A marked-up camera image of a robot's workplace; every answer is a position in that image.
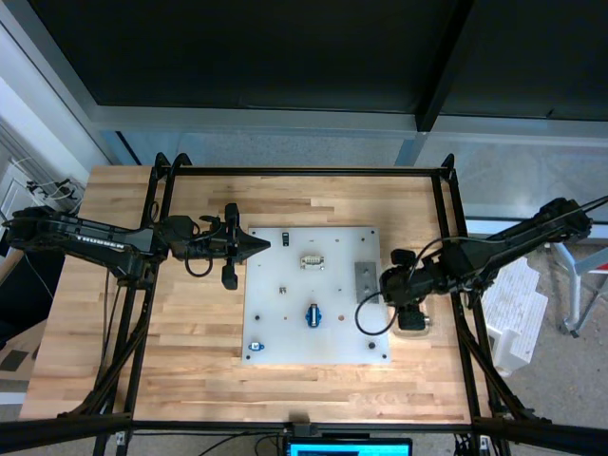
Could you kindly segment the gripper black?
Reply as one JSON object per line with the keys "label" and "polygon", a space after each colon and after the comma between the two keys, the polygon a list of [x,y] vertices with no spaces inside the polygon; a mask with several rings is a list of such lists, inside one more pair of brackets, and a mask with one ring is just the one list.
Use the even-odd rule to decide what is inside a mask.
{"label": "gripper black", "polygon": [[[221,283],[226,290],[238,288],[238,275],[235,263],[241,262],[239,250],[240,218],[238,206],[228,203],[224,209],[224,220],[219,217],[211,218],[209,226],[207,259],[212,263],[216,259],[224,259],[221,269]],[[249,234],[244,235],[244,259],[255,256],[271,247],[271,242]]]}
{"label": "gripper black", "polygon": [[391,276],[391,304],[397,325],[402,332],[424,332],[429,317],[421,308],[428,294],[429,278],[419,266],[420,257],[414,251],[395,249],[391,252],[394,271]]}

